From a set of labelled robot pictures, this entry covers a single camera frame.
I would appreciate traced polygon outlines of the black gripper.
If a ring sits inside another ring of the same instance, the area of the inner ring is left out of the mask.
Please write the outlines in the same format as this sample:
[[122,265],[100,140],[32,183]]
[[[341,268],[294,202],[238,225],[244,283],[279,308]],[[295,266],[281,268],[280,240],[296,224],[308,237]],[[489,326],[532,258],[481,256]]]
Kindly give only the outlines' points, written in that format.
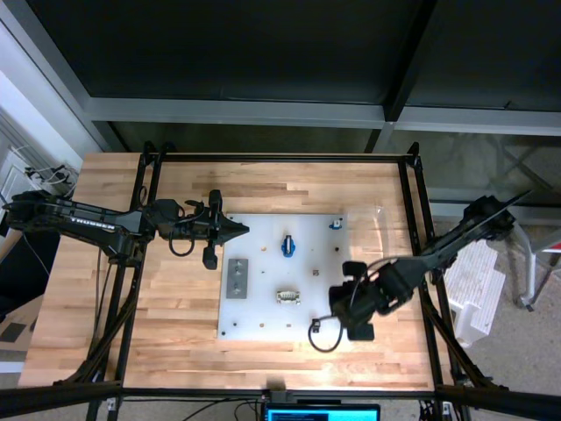
[[[202,263],[206,268],[217,268],[216,245],[219,243],[221,227],[223,198],[219,189],[209,193],[208,205],[200,202],[196,207],[196,219],[193,231],[196,239],[203,239],[207,246],[202,250]],[[249,227],[235,221],[233,218],[224,218],[224,243],[250,232]]]
[[369,287],[372,284],[369,269],[364,262],[347,261],[343,264],[343,274],[352,278],[347,338],[348,340],[374,340],[374,328],[371,322],[373,311],[368,309],[367,304]]

